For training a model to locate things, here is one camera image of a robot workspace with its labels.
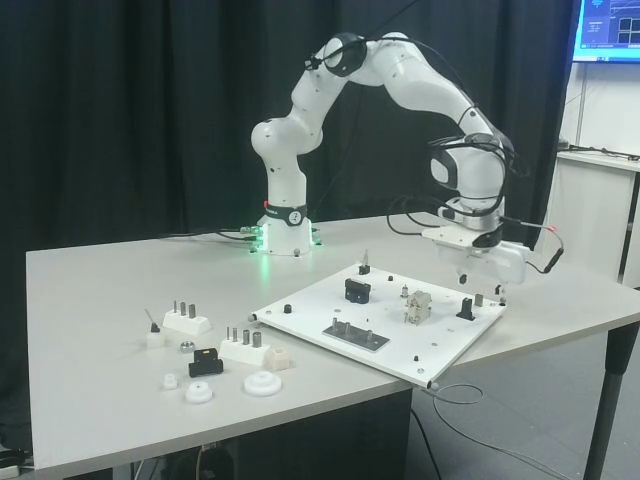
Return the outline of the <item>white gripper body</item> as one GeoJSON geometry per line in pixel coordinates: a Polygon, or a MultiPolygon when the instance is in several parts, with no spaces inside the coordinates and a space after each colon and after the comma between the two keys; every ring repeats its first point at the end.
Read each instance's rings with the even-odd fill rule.
{"type": "Polygon", "coordinates": [[[522,244],[501,241],[485,248],[467,240],[434,243],[439,257],[454,267],[457,277],[481,275],[497,284],[522,284],[525,280],[529,249],[522,244]]]}

